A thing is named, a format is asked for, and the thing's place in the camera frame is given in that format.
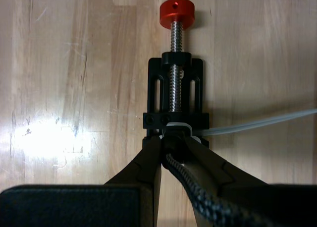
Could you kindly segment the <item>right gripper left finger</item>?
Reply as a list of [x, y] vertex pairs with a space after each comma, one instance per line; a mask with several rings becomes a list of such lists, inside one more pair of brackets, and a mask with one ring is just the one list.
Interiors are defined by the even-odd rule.
[[158, 220], [161, 140], [153, 137], [100, 185], [20, 185], [0, 195], [3, 227], [154, 227]]

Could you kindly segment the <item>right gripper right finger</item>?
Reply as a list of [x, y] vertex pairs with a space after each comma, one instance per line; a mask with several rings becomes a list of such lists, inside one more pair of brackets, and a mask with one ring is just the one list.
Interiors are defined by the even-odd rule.
[[192, 137], [185, 137], [185, 167], [207, 194], [262, 214], [285, 227], [317, 225], [315, 185], [267, 184]]

